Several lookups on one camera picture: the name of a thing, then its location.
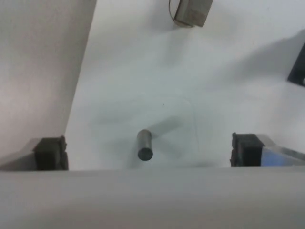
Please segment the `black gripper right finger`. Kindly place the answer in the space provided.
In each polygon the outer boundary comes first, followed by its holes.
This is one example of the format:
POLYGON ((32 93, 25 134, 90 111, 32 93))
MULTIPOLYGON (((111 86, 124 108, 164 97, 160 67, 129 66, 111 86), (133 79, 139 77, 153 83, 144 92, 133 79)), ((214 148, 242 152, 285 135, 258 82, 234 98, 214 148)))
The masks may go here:
POLYGON ((304 166, 305 154, 274 143, 263 134, 232 134, 232 167, 304 166))

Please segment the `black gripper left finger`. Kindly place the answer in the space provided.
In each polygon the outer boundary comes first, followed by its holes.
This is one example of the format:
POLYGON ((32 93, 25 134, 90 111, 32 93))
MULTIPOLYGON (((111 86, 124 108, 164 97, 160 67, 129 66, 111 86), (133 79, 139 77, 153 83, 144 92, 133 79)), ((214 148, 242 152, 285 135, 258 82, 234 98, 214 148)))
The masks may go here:
POLYGON ((0 158, 1 171, 68 171, 63 135, 31 139, 20 151, 0 158))

